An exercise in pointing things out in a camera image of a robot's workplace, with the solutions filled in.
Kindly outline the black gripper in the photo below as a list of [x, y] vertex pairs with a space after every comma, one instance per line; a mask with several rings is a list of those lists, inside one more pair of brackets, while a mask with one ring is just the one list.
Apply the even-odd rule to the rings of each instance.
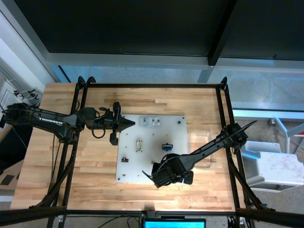
[[175, 183], [191, 185], [193, 183], [194, 172], [186, 171], [182, 165], [164, 164], [160, 170], [159, 163], [154, 163], [152, 167], [152, 181], [157, 188]]
[[[107, 131], [112, 131], [110, 133], [110, 138], [109, 138], [111, 145], [118, 145], [117, 133], [121, 131], [119, 130], [120, 117], [121, 117], [120, 103], [114, 102], [113, 110], [111, 111], [110, 109], [107, 109], [102, 120], [102, 124], [103, 124], [102, 129], [104, 131], [104, 134]], [[126, 119], [125, 116], [122, 116], [122, 122], [124, 123], [122, 125], [122, 130], [125, 130], [135, 125], [134, 121]]]

